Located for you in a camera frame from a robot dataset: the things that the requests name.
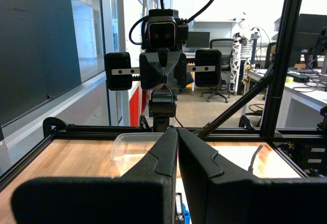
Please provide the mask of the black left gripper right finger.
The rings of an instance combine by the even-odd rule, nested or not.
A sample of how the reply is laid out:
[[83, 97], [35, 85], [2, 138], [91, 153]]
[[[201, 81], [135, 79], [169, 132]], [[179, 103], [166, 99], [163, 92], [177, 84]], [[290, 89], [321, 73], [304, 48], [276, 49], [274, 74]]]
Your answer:
[[259, 178], [179, 130], [179, 169], [192, 223], [326, 223], [326, 180]]

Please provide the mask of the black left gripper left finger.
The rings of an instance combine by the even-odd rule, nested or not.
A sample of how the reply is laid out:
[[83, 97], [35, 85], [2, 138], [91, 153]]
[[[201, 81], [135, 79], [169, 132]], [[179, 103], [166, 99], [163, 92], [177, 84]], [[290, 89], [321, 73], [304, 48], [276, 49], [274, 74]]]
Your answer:
[[121, 177], [39, 177], [11, 197], [17, 223], [173, 223], [178, 133], [169, 128]]

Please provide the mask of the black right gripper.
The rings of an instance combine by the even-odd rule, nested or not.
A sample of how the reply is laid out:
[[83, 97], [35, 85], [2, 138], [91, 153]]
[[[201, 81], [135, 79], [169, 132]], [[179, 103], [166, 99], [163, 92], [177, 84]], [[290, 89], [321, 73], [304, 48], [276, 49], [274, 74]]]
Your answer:
[[197, 50], [188, 60], [183, 51], [141, 53], [139, 67], [131, 66], [130, 54], [108, 53], [104, 57], [107, 86], [111, 91], [127, 91], [133, 81], [144, 90], [182, 89], [186, 74], [195, 73], [198, 87], [216, 87], [221, 79], [222, 54], [217, 49]]

